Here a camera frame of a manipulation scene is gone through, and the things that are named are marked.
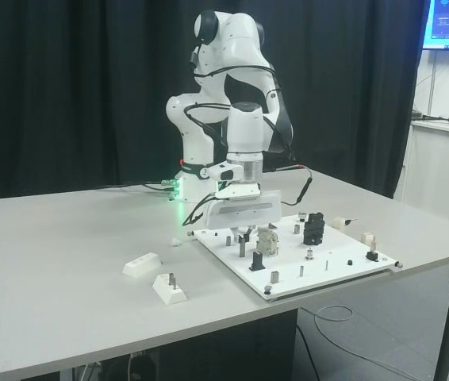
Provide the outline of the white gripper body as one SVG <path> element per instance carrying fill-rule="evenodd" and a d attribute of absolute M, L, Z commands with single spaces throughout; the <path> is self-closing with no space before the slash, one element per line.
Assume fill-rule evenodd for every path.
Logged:
<path fill-rule="evenodd" d="M 269 190 L 257 198 L 212 201 L 205 212 L 207 229 L 228 229 L 277 222 L 282 217 L 282 192 Z"/>

